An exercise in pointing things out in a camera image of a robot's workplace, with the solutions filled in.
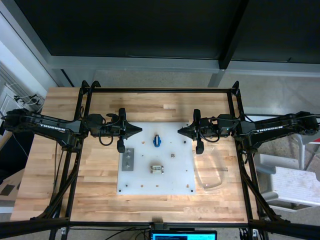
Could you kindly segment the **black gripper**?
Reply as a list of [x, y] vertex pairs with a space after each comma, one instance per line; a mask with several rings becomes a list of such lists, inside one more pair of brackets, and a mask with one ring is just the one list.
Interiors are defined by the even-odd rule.
[[[201, 117], [201, 111], [199, 109], [195, 109], [193, 111], [193, 123], [196, 140], [195, 152], [196, 154], [202, 154], [205, 150], [204, 143], [202, 140], [205, 140], [208, 143], [212, 142], [207, 137], [205, 137], [205, 134], [208, 132], [208, 130], [211, 129], [211, 123], [207, 117]], [[181, 129], [177, 131], [177, 133], [187, 138], [193, 138], [193, 124], [184, 125]]]
[[127, 138], [132, 137], [135, 134], [142, 132], [142, 128], [131, 123], [126, 123], [126, 110], [120, 108], [118, 115], [114, 114], [111, 117], [110, 133], [113, 138], [117, 137], [116, 148], [119, 153], [125, 152], [124, 138], [125, 134]]

